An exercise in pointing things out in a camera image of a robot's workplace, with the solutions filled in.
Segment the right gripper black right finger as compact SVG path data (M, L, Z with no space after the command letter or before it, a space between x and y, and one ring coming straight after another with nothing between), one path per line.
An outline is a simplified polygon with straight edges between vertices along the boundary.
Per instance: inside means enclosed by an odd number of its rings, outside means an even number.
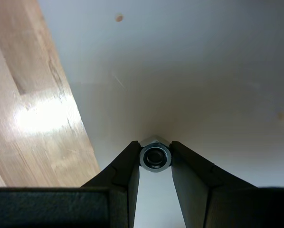
M204 228L212 192L256 186L216 166L178 141L172 141L172 178L186 227Z

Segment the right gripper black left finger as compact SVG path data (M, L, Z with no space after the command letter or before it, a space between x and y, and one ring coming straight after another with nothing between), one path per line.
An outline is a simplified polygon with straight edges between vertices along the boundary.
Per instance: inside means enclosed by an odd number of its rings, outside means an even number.
M105 169L82 185L108 190L108 227L132 228L139 187L141 146L131 142Z

